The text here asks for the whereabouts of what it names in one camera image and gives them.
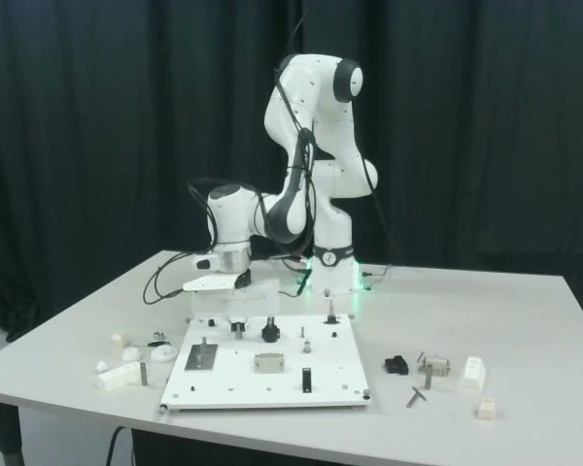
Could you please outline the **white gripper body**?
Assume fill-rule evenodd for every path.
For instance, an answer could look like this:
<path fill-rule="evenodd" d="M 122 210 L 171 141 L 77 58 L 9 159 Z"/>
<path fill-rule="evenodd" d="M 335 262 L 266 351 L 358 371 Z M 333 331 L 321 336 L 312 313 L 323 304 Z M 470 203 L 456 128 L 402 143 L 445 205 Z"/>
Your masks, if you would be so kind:
<path fill-rule="evenodd" d="M 279 294 L 268 284 L 252 284 L 242 289 L 198 291 L 191 297 L 191 313 L 196 317 L 253 317 L 279 314 Z"/>

